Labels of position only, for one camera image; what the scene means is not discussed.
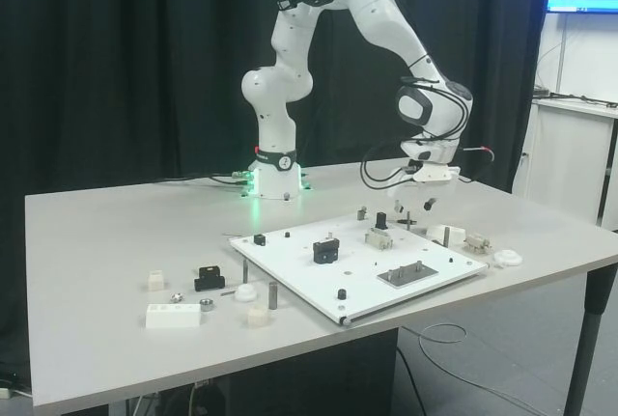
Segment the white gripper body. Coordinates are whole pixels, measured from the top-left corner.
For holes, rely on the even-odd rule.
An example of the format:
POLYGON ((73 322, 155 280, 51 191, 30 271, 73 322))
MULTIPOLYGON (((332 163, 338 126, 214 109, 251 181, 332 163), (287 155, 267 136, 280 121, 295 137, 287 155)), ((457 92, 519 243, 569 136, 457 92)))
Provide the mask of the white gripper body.
POLYGON ((420 169, 414 173, 399 172, 386 192, 398 200, 442 199, 452 194, 457 186, 456 169, 420 169))

